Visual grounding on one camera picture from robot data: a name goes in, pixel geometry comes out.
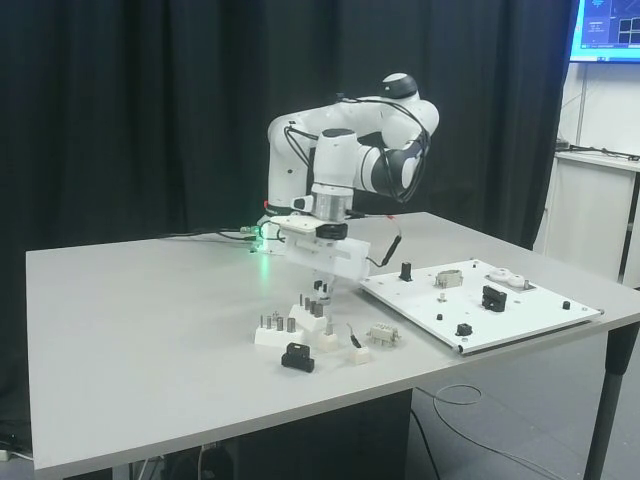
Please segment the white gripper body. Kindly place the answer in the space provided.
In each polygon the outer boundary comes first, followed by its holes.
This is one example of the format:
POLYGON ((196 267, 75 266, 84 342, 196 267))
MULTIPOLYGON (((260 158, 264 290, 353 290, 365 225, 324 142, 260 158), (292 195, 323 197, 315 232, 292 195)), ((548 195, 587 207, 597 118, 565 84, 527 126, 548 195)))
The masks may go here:
POLYGON ((288 234, 285 245, 286 259, 296 265, 349 280, 362 280, 369 275, 369 242, 288 234))

